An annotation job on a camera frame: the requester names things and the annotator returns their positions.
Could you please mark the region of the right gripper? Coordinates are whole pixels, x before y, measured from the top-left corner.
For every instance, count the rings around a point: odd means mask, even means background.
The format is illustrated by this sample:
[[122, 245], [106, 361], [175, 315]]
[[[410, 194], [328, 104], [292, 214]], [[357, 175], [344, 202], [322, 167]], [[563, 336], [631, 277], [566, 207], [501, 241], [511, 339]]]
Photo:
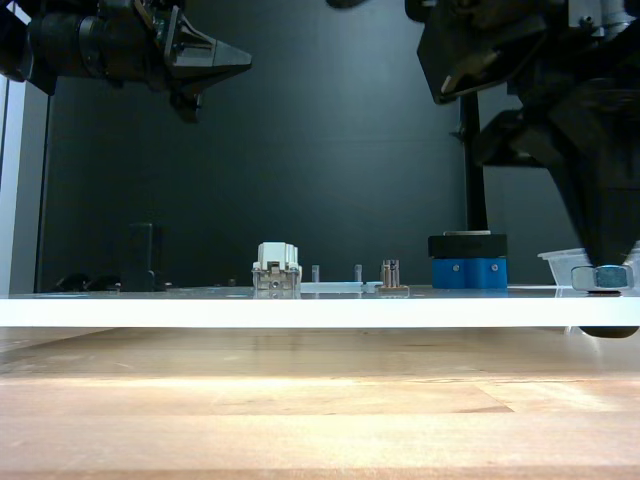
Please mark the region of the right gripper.
[[408, 1], [435, 103], [505, 84], [518, 110], [472, 143], [482, 166], [546, 169], [594, 266], [639, 240], [639, 4]]

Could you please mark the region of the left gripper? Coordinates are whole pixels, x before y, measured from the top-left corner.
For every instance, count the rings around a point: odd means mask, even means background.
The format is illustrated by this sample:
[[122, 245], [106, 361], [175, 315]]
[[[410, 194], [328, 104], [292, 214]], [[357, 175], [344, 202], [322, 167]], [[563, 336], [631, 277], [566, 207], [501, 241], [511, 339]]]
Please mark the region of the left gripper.
[[198, 121], [205, 78], [214, 70], [251, 64], [251, 56], [198, 31], [178, 1], [135, 1], [170, 104], [186, 123]]

